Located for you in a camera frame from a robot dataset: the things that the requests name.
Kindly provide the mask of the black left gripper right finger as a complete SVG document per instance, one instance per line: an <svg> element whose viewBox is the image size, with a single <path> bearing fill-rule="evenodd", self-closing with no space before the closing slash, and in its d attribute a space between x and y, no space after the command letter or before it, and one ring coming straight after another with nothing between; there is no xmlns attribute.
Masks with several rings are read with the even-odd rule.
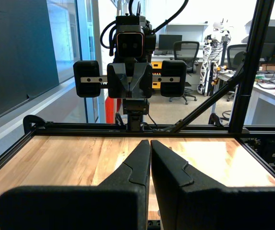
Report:
<svg viewBox="0 0 275 230"><path fill-rule="evenodd" d="M275 230L275 187L227 187L157 140L151 171L166 230Z"/></svg>

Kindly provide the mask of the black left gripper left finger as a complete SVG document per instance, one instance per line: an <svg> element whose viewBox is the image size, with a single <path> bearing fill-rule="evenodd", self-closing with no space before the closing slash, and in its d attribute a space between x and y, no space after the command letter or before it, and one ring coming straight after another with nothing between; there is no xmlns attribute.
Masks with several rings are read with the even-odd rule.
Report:
<svg viewBox="0 0 275 230"><path fill-rule="evenodd" d="M97 186L19 186L0 196L2 230L145 230L151 148L141 141Z"/></svg>

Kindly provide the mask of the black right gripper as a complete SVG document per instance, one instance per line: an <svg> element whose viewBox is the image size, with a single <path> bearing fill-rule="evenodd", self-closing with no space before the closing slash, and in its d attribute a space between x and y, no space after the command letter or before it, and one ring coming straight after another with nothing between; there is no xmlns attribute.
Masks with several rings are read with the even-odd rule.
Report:
<svg viewBox="0 0 275 230"><path fill-rule="evenodd" d="M77 61L73 65L75 87L79 97L98 97L108 89L110 98L150 98L153 82L160 82L164 97L184 94L187 64L181 60L165 60L158 76L153 75L150 63L109 63L107 75L100 75L97 61Z"/></svg>

